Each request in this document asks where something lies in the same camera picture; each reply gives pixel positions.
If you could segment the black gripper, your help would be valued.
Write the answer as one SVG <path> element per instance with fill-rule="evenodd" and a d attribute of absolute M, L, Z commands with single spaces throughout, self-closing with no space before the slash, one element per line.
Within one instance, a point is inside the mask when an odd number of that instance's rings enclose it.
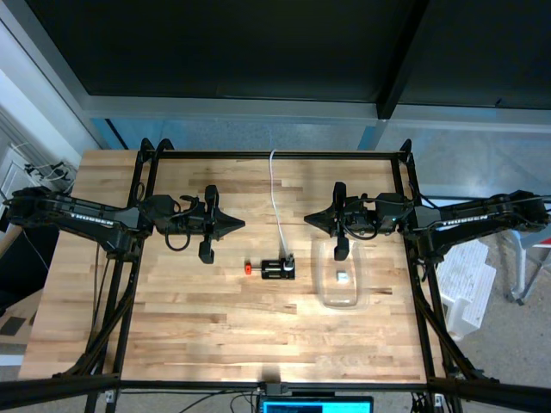
<path fill-rule="evenodd" d="M 372 240 L 377 236 L 375 211 L 365 207 L 366 201 L 367 196 L 347 197 L 346 185 L 336 182 L 333 206 L 304 217 L 307 224 L 337 238 L 334 248 L 334 259 L 337 262 L 343 262 L 350 253 L 350 240 L 346 235 L 360 241 Z"/>
<path fill-rule="evenodd" d="M 190 212 L 187 214 L 186 225 L 189 233 L 203 236 L 203 240 L 199 243 L 198 253 L 203 263 L 214 262 L 213 241 L 219 241 L 229 233 L 245 227 L 245 222 L 242 219 L 227 215 L 218 208 L 219 200 L 220 196 L 216 186 L 208 185 L 205 188 L 204 201 L 195 197 L 190 206 Z"/>

